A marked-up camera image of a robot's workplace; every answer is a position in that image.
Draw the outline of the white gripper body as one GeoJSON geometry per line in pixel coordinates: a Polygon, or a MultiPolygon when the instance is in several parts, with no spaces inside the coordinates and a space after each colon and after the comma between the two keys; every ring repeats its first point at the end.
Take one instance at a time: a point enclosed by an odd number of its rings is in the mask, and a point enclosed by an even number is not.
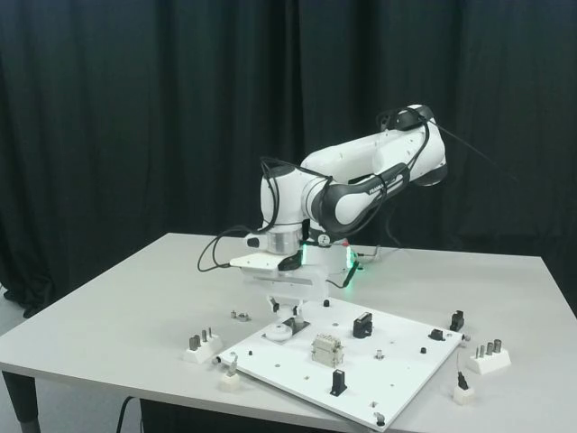
{"type": "Polygon", "coordinates": [[[323,300],[325,274],[319,270],[298,269],[289,272],[243,271],[245,285],[273,298],[323,300]]]}

